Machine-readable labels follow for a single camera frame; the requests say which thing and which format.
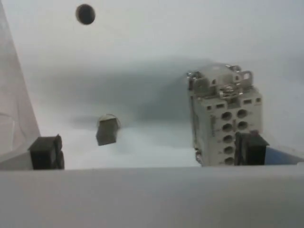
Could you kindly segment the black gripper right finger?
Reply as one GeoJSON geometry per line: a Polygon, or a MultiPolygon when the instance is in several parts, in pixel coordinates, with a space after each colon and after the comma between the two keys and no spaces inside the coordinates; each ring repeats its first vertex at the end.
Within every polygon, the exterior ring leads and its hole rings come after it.
{"type": "Polygon", "coordinates": [[[304,153],[295,149],[270,145],[258,132],[236,133],[235,166],[299,165],[304,153]]]}

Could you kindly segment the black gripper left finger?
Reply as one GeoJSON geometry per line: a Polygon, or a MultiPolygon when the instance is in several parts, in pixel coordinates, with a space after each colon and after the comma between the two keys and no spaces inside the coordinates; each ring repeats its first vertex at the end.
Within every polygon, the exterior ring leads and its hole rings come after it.
{"type": "Polygon", "coordinates": [[[64,170],[60,135],[38,137],[0,156],[1,170],[64,170]]]}

